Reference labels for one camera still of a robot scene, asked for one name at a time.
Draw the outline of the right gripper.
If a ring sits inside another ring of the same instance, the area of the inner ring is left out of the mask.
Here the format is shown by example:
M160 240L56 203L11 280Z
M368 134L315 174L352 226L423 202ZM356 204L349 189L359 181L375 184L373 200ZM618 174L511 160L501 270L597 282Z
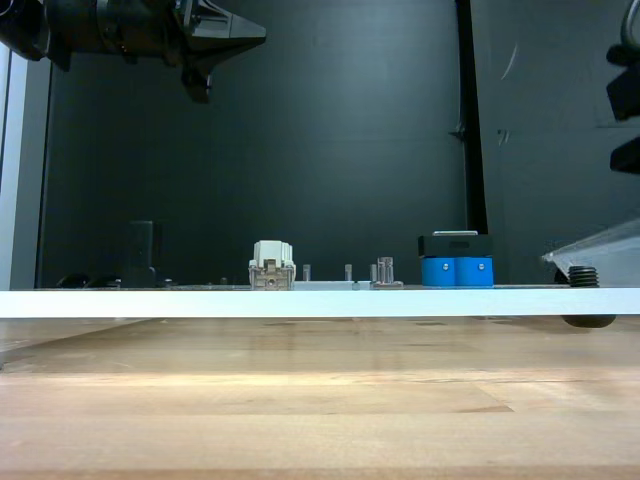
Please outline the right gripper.
M614 119L625 122L639 117L639 54L616 44L609 48L607 61L621 68L606 87ZM610 155L610 169L619 173L639 172L639 137L616 147Z

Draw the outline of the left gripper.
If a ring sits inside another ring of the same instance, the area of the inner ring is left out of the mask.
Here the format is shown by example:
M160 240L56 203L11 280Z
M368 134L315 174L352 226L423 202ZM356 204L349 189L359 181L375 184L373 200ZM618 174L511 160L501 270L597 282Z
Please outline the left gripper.
M212 1L99 1L98 33L105 48L133 63L161 59L182 69L192 101L205 104L211 89L211 55L266 41L266 29Z

